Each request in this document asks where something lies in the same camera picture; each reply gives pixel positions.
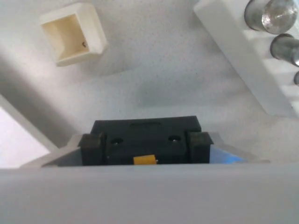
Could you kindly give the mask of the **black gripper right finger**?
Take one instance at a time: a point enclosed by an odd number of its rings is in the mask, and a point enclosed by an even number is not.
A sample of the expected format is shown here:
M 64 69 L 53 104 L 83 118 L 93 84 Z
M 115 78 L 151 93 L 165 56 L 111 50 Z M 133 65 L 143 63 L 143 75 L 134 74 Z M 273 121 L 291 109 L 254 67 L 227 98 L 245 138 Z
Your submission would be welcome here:
M 270 163 L 256 155 L 224 142 L 216 132 L 189 132 L 187 134 L 189 162 L 197 164 Z

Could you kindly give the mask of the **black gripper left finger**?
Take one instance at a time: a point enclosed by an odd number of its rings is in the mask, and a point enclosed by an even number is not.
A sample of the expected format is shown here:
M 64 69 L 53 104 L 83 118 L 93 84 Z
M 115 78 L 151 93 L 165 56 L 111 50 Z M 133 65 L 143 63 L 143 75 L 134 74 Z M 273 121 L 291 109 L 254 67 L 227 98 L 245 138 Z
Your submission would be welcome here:
M 103 152 L 103 134 L 73 135 L 66 146 L 30 161 L 23 167 L 97 166 Z

